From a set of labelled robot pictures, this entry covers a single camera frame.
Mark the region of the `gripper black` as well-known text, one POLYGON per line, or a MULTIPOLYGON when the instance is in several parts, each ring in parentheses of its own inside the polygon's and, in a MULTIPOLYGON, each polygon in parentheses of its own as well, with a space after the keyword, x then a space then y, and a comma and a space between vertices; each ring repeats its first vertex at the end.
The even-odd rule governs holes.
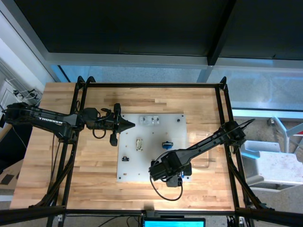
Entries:
POLYGON ((183 170, 176 175, 169 177, 165 180, 167 187, 179 187, 183 182, 190 182, 192 175, 192 165, 188 164, 183 170))
POLYGON ((121 105, 119 103, 114 104, 114 109, 102 108, 102 112, 106 114, 100 118, 100 127, 106 133, 107 131, 112 131, 110 135, 109 142, 112 146, 116 147, 118 144, 117 133, 122 133, 125 130, 135 127, 135 123, 132 123, 123 117, 121 117, 121 105))

